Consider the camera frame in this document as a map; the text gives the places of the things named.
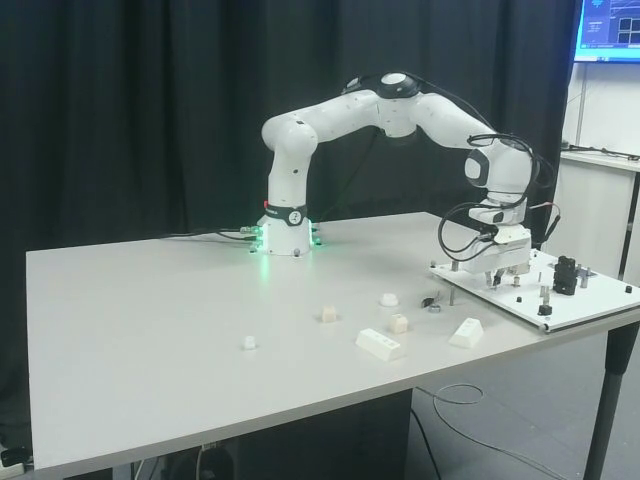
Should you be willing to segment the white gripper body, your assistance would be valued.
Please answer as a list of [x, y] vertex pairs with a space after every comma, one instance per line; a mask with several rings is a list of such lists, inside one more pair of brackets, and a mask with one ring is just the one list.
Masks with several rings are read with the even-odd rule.
[[525, 264], [529, 261], [531, 240], [517, 240], [492, 245], [482, 242], [472, 250], [473, 259], [467, 262], [467, 271], [480, 274]]

